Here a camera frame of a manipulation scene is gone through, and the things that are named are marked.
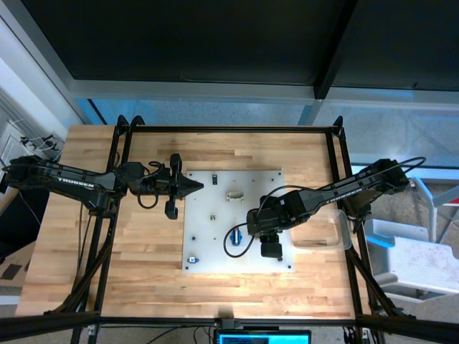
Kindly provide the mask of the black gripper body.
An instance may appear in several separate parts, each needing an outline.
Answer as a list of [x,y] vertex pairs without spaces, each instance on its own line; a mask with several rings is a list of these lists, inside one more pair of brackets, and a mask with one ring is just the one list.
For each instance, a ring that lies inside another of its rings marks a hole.
[[176,195],[178,188],[178,172],[181,168],[181,158],[178,153],[174,153],[170,158],[171,176],[169,177],[169,200],[165,204],[165,214],[169,219],[178,218],[176,208]]
[[260,237],[260,254],[264,258],[283,258],[283,248],[277,234],[263,235]]

